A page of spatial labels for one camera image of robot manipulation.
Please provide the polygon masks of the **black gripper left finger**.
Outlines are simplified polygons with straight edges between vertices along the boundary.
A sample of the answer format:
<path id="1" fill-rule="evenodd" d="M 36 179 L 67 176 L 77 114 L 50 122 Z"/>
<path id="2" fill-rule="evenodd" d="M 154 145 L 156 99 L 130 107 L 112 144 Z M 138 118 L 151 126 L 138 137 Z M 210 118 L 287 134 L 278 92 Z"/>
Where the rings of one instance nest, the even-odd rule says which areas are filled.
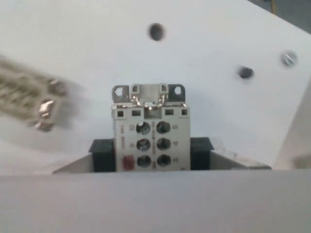
<path id="1" fill-rule="evenodd" d="M 113 139 L 94 139 L 88 154 L 57 168 L 54 173 L 105 173 L 115 171 Z"/>

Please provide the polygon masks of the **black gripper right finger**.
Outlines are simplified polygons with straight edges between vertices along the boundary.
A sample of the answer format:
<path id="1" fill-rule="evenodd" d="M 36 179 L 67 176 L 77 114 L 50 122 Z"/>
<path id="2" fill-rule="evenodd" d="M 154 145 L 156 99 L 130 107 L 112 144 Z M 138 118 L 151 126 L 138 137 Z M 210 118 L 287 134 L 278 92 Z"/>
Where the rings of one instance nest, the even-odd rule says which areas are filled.
<path id="1" fill-rule="evenodd" d="M 225 148 L 215 137 L 190 139 L 191 170 L 271 170 L 264 163 L 246 158 Z"/>

